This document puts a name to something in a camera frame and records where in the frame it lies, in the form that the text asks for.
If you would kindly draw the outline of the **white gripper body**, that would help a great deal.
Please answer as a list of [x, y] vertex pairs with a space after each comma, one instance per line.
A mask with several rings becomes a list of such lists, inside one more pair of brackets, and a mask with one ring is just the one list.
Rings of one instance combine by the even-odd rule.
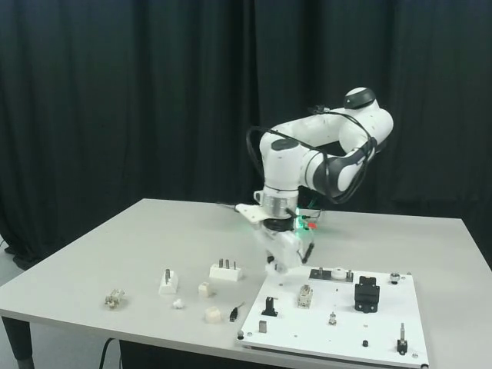
[[302, 241], [293, 231], [262, 231], [262, 246], [270, 270], [290, 270], [301, 265]]

